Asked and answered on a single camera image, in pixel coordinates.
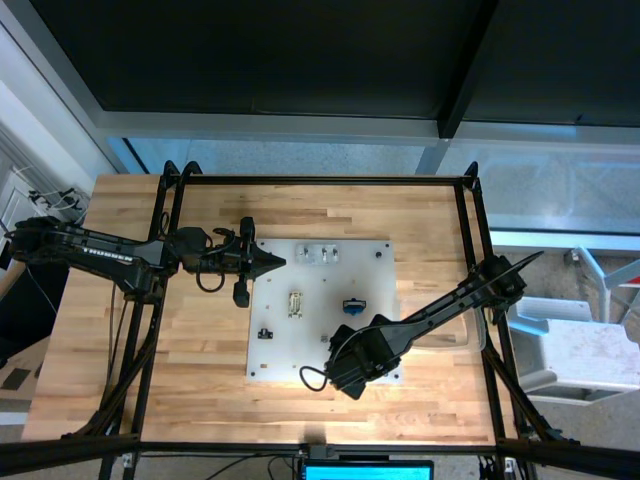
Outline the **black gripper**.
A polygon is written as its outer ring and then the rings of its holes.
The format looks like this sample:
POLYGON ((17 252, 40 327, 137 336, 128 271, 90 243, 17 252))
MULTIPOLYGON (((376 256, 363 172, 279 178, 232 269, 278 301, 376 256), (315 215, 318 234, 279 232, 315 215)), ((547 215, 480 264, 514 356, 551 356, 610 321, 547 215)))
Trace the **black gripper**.
POLYGON ((379 325, 355 330, 341 325, 330 339, 325 374, 329 383, 352 400, 359 400, 367 383, 381 376, 379 325))
MULTIPOLYGON (((226 275, 238 276, 233 286, 232 298, 237 307, 248 307, 250 294, 247 282, 252 271, 256 235, 254 219, 243 217, 238 235, 233 230, 222 227, 215 228, 213 232, 224 238, 215 247, 214 272, 220 275, 221 282, 224 282, 226 275)), ((264 243, 257 246, 257 259, 261 261, 257 266, 258 277, 286 265, 285 259, 269 251, 264 243)))

